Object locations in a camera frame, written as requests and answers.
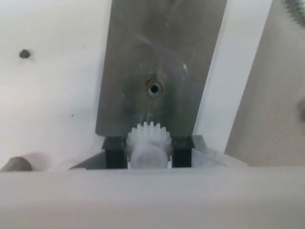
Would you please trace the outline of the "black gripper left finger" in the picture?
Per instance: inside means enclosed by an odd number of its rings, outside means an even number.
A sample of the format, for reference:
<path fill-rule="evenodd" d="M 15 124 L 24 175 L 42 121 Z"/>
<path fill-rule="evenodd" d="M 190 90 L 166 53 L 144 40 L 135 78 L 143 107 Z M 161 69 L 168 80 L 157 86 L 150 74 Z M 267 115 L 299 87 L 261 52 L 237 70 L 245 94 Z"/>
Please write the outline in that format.
<path fill-rule="evenodd" d="M 125 148 L 126 137 L 108 136 L 103 142 L 100 153 L 72 166 L 70 170 L 127 169 L 128 162 Z"/>

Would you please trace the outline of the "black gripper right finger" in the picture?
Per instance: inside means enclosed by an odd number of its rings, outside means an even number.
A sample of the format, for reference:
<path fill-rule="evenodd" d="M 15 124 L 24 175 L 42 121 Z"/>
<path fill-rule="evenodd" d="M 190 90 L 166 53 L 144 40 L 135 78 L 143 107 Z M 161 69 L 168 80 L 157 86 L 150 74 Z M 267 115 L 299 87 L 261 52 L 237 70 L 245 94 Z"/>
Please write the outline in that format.
<path fill-rule="evenodd" d="M 202 135 L 174 136 L 171 158 L 173 168 L 226 167 L 212 158 Z"/>

